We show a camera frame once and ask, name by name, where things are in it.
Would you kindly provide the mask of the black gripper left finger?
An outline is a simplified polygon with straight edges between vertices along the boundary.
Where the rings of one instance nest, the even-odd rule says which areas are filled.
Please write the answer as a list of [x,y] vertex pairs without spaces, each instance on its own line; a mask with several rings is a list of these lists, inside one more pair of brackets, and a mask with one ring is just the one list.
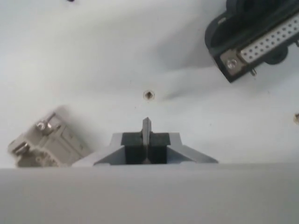
[[145,161],[141,133],[114,133],[110,144],[96,154],[94,165],[140,165]]

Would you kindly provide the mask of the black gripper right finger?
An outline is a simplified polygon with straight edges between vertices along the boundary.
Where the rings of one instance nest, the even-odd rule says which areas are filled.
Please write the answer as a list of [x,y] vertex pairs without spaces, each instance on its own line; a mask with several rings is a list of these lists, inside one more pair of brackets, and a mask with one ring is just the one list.
[[152,164],[218,163],[215,158],[183,144],[179,133],[152,133],[148,159]]

